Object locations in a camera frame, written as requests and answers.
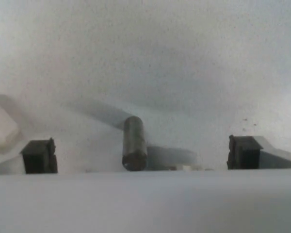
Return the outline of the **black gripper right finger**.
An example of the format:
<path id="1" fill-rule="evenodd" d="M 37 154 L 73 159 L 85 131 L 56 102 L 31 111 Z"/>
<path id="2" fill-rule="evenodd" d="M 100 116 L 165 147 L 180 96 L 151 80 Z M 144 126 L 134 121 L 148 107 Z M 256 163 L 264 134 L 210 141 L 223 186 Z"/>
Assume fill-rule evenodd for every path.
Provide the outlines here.
<path id="1" fill-rule="evenodd" d="M 229 136 L 229 170 L 290 169 L 291 152 L 272 146 L 263 136 Z"/>

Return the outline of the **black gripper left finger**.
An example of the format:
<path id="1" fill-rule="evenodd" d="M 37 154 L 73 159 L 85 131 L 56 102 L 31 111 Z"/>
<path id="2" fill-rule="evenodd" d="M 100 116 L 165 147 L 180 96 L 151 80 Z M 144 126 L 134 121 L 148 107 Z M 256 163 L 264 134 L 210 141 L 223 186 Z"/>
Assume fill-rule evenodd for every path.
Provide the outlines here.
<path id="1" fill-rule="evenodd" d="M 17 154 L 0 154 L 0 174 L 57 174 L 53 138 L 31 140 Z"/>

